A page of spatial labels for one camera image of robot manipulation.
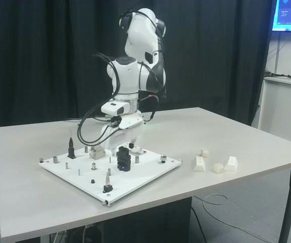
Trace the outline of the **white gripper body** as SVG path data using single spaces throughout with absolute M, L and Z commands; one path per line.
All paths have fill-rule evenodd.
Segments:
M 143 121 L 133 123 L 125 129 L 120 129 L 119 126 L 104 126 L 102 133 L 107 128 L 105 134 L 101 138 L 101 147 L 108 150 L 116 150 L 117 147 L 125 143 L 134 143 L 137 137 L 141 134 L 143 129 Z

